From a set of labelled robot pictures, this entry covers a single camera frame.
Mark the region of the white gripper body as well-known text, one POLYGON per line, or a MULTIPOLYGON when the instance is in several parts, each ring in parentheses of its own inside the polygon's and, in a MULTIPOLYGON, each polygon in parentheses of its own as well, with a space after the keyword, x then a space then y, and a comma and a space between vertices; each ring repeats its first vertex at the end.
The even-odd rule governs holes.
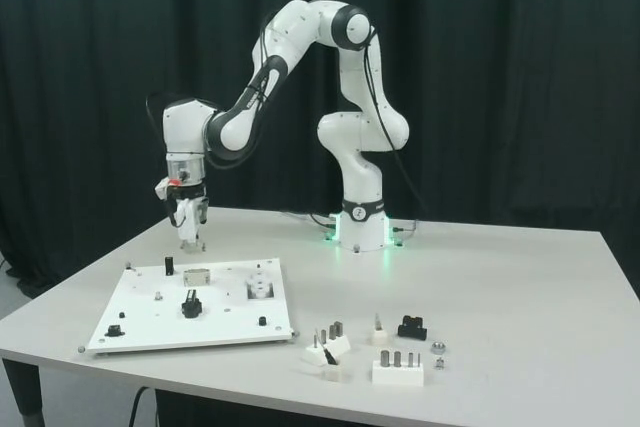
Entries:
POLYGON ((208 199, 182 199, 177 202, 175 220, 178 235, 183 242, 197 242, 199 228, 207 222, 208 199))

